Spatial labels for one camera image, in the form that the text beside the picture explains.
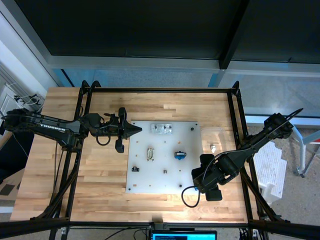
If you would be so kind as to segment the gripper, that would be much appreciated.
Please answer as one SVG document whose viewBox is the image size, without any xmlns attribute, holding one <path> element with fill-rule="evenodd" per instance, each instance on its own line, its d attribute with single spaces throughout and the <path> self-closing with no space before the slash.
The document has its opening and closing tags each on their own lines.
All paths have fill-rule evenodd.
<svg viewBox="0 0 320 240">
<path fill-rule="evenodd" d="M 127 121 L 127 112 L 124 107 L 119 108 L 118 116 L 109 113 L 105 113 L 104 115 L 109 117 L 109 121 L 102 125 L 101 136 L 108 137 L 108 141 L 102 143 L 101 146 L 107 146 L 111 141 L 111 137 L 117 137 L 117 140 L 115 141 L 115 150 L 118 153 L 124 153 L 125 146 L 123 145 L 123 139 L 128 139 L 131 136 L 140 133 L 142 128 Z"/>
<path fill-rule="evenodd" d="M 218 183 L 223 172 L 214 164 L 213 154 L 202 154 L 199 159 L 200 167 L 191 171 L 193 185 L 201 194 L 205 194 L 208 202 L 221 201 L 223 198 Z"/>
</svg>

